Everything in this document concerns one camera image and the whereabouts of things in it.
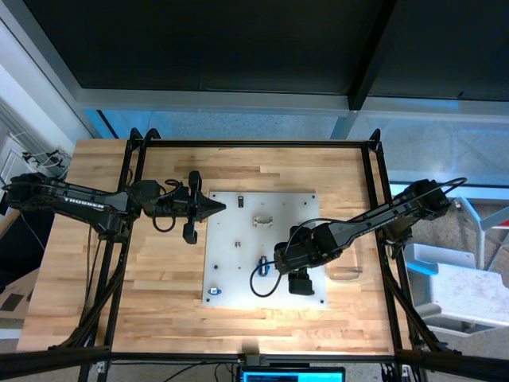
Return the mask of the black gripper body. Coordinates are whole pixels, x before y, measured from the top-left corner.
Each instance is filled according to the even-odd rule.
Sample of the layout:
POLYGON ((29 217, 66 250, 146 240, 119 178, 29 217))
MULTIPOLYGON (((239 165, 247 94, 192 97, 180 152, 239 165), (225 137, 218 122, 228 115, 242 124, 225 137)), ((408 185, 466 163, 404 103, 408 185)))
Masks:
POLYGON ((195 229, 196 222, 202 221, 200 209, 200 197, 202 178, 200 173, 193 170, 188 175, 188 186, 182 186, 173 200, 175 217, 183 217, 187 222, 183 226, 183 238, 187 244, 196 244, 198 233, 195 229))
POLYGON ((280 275, 288 276, 290 294, 312 296, 315 294, 308 269, 324 265, 322 254, 313 241, 311 228, 293 226, 287 242, 274 247, 275 268, 280 275))

